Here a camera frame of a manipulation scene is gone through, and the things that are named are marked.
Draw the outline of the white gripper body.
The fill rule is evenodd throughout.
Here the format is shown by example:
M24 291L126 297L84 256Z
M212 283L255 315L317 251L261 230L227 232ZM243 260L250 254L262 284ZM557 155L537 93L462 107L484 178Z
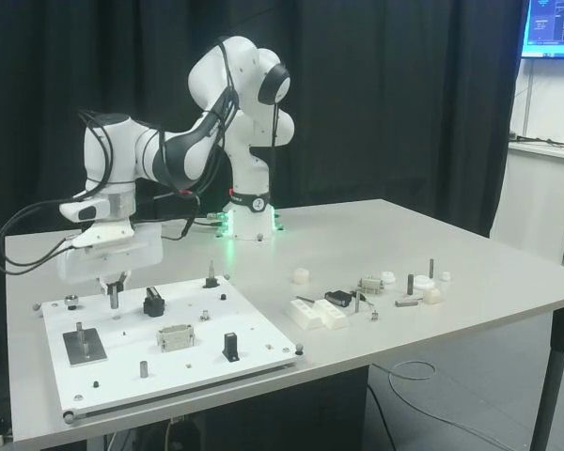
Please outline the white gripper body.
M57 257L59 277L76 284L131 272L163 259L160 224L94 224Z

